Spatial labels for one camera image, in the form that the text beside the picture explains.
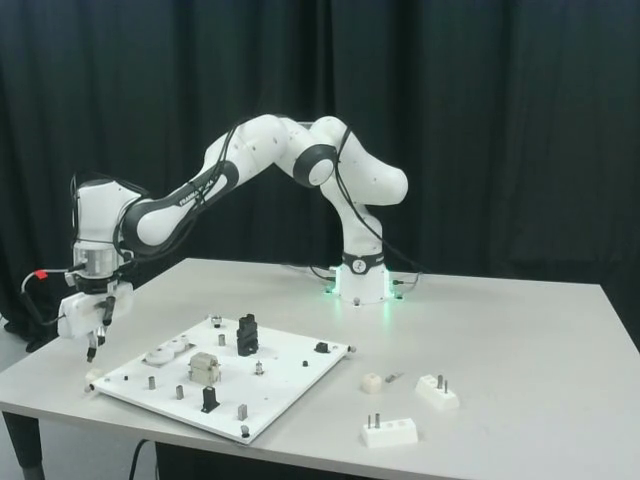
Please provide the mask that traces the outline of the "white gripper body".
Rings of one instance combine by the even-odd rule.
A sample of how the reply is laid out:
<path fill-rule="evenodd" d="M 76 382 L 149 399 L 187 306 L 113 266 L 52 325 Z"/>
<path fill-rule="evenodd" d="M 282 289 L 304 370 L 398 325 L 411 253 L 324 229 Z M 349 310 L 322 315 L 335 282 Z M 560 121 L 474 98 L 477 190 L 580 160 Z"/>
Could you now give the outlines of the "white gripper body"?
<path fill-rule="evenodd" d="M 79 292 L 68 296 L 59 306 L 58 335 L 65 339 L 78 339 L 102 325 L 109 326 L 130 312 L 133 299 L 134 289 L 131 283 L 120 283 L 111 292 Z"/>

